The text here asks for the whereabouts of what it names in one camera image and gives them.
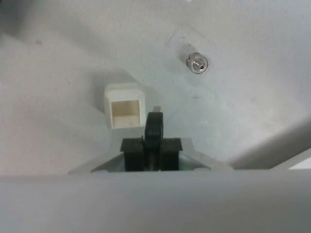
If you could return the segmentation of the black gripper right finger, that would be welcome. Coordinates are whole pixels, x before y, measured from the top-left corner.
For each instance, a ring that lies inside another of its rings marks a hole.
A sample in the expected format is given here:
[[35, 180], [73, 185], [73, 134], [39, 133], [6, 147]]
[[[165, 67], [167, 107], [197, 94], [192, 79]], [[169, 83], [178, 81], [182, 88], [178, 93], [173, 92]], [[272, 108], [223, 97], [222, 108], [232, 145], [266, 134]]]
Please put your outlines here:
[[165, 138], [160, 147], [162, 171], [232, 171], [233, 168], [195, 149], [191, 138]]

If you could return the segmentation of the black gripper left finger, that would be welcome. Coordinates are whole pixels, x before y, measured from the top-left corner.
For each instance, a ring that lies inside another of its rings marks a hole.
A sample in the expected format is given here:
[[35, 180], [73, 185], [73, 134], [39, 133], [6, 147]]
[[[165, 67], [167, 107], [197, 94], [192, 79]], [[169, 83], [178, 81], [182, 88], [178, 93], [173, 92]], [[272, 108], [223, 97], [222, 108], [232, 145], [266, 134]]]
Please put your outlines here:
[[121, 142], [119, 154], [107, 162], [101, 162], [91, 171], [140, 172], [144, 170], [144, 141], [143, 137], [139, 137], [124, 138]]

